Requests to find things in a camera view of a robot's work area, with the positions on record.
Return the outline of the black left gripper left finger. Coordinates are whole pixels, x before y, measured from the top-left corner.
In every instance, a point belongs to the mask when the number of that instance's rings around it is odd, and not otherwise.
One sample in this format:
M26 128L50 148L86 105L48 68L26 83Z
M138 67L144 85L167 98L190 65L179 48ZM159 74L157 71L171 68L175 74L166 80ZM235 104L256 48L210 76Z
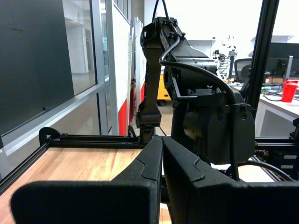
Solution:
M154 137L113 180L42 181L18 188L10 206L18 224L157 224L163 143Z

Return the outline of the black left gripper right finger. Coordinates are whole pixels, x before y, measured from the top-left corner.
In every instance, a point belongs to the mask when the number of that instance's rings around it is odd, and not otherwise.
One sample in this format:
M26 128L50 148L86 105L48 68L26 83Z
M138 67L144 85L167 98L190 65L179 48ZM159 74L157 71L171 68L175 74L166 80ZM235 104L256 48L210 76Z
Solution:
M164 175L177 224L296 224L297 182L237 182L170 137Z

